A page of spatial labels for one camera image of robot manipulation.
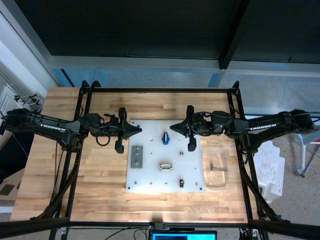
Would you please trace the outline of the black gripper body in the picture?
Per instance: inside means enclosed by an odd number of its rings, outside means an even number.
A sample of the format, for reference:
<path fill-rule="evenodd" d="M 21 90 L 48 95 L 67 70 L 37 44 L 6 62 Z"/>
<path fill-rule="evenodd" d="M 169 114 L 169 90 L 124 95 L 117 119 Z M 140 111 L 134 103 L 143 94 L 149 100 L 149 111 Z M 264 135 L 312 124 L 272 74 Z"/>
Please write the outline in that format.
<path fill-rule="evenodd" d="M 209 112 L 196 112 L 192 105 L 187 106 L 186 110 L 186 120 L 187 120 L 187 130 L 189 143 L 187 149 L 189 152 L 194 152 L 197 147 L 197 140 L 195 136 L 209 137 L 212 134 L 213 127 L 211 122 L 206 120 L 210 117 Z"/>
<path fill-rule="evenodd" d="M 109 122 L 106 123 L 106 127 L 103 130 L 104 136 L 108 137 L 108 144 L 111 137 L 117 137 L 115 141 L 114 149 L 118 154 L 124 153 L 123 139 L 125 138 L 125 123 L 127 122 L 127 111 L 124 107 L 118 110 L 118 117 L 114 114 L 104 114 L 105 117 L 109 117 Z"/>

